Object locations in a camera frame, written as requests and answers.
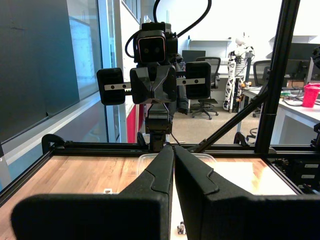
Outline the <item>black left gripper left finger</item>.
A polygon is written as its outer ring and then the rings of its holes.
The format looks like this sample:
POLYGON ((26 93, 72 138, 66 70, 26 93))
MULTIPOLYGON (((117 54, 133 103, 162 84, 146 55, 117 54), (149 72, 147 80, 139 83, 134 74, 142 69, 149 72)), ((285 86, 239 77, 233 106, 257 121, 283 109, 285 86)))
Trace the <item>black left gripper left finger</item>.
POLYGON ((38 194, 10 221, 18 240, 168 240, 174 151, 165 146, 118 194, 38 194))

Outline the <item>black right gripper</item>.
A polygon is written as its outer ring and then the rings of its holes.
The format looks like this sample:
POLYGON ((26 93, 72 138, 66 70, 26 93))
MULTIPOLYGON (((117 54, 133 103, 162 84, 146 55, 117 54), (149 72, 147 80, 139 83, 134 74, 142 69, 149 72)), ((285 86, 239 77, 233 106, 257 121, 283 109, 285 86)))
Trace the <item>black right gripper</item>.
POLYGON ((100 69, 96 76, 105 106, 121 105, 126 96, 132 96, 134 104, 175 102, 178 86, 185 86, 189 100, 207 99, 211 94, 211 65, 206 61, 188 62, 185 71, 173 65, 132 68, 129 82, 118 67, 100 69))

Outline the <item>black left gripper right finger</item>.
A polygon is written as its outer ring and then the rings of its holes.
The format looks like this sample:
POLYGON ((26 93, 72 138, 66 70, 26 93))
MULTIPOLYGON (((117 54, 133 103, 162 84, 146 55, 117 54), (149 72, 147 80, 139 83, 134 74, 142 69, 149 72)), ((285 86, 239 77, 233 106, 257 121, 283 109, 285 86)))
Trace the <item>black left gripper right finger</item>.
POLYGON ((317 240, 318 195, 254 195, 177 146, 175 186, 190 240, 317 240))

